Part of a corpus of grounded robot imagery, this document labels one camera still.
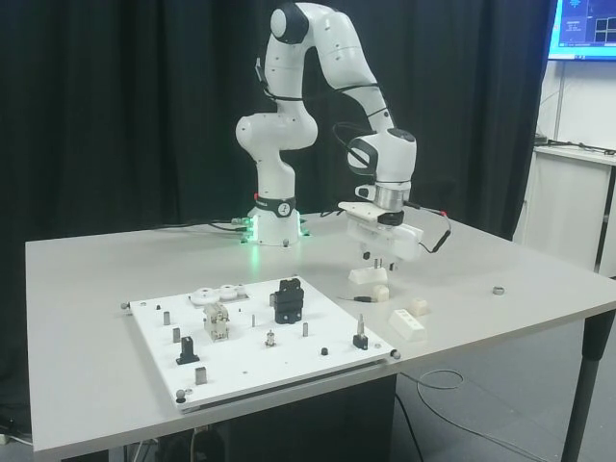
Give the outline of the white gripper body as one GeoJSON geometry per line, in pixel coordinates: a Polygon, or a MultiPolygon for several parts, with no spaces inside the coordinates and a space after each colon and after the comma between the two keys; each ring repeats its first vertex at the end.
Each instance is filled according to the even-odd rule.
{"type": "Polygon", "coordinates": [[[348,235],[359,243],[362,253],[373,258],[389,259],[394,262],[411,262],[420,255],[420,242],[424,231],[420,228],[401,224],[385,226],[378,222],[363,222],[350,219],[348,235]]]}

